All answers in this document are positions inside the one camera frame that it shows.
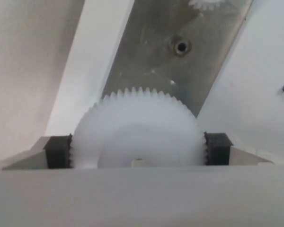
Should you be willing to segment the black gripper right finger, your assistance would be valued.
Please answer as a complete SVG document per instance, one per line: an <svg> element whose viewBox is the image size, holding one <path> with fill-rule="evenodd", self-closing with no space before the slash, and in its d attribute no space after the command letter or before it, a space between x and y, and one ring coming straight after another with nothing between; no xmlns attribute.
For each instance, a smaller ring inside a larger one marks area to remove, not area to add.
<svg viewBox="0 0 284 227"><path fill-rule="evenodd" d="M257 166L272 161L235 147L226 133L207 133L205 137L206 166Z"/></svg>

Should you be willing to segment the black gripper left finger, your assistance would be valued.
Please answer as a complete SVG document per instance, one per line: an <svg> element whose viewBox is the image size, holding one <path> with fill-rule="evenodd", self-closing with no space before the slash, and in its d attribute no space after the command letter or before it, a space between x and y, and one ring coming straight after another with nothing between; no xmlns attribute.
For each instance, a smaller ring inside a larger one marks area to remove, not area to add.
<svg viewBox="0 0 284 227"><path fill-rule="evenodd" d="M70 168L72 135L40 137L30 150L1 162L2 170Z"/></svg>

